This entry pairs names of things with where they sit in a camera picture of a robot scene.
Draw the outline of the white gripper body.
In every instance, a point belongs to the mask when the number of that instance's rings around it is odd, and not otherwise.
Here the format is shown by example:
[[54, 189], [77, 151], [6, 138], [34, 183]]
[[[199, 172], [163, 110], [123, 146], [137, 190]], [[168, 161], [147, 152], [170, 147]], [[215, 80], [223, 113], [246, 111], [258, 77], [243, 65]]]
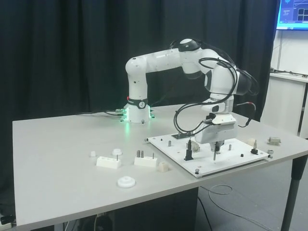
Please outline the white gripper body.
[[198, 131], [200, 130], [201, 132], [194, 136], [197, 143], [214, 143], [217, 141], [236, 138], [238, 132], [238, 124], [206, 125], [201, 129], [198, 129]]

